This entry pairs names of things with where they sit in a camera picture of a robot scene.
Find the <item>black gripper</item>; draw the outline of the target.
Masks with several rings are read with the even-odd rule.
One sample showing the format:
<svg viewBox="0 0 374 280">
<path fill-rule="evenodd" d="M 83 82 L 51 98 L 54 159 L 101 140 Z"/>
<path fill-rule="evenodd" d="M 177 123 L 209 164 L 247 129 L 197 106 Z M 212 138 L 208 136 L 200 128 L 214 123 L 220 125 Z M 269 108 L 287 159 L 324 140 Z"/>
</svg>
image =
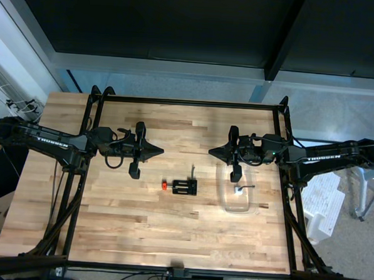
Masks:
<svg viewBox="0 0 374 280">
<path fill-rule="evenodd" d="M 121 139 L 111 141 L 107 145 L 105 165 L 115 170 L 122 166 L 125 157 L 132 158 L 133 162 L 129 165 L 128 173 L 132 179 L 139 179 L 141 171 L 138 163 L 163 154 L 164 149 L 146 141 L 146 126 L 144 122 L 137 122 L 135 133 L 124 128 L 119 128 L 118 131 L 123 132 L 125 136 Z M 108 161 L 109 157 L 120 157 L 119 164 L 117 166 L 110 165 Z"/>
<path fill-rule="evenodd" d="M 240 162 L 248 166 L 260 166 L 263 163 L 259 147 L 255 147 L 253 139 L 248 135 L 240 136 L 239 128 L 231 126 L 229 141 L 225 145 L 210 149 L 208 154 L 232 166 L 230 181 L 238 183 L 242 177 Z"/>
</svg>

